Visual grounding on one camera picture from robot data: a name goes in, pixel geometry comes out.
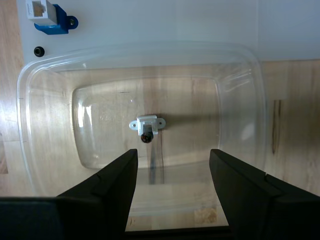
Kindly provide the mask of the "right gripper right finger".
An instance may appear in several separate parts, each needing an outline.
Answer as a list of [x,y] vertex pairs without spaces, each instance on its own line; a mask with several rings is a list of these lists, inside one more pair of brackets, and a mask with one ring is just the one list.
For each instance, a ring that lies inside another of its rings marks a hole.
[[262,240],[271,200],[282,192],[265,180],[262,170],[212,149],[209,168],[228,224],[237,240]]

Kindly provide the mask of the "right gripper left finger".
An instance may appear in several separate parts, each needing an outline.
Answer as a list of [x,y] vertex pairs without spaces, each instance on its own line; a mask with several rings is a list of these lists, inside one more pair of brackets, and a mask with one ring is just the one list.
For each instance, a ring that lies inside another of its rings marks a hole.
[[136,189],[138,151],[130,149],[57,196],[66,240],[121,240]]

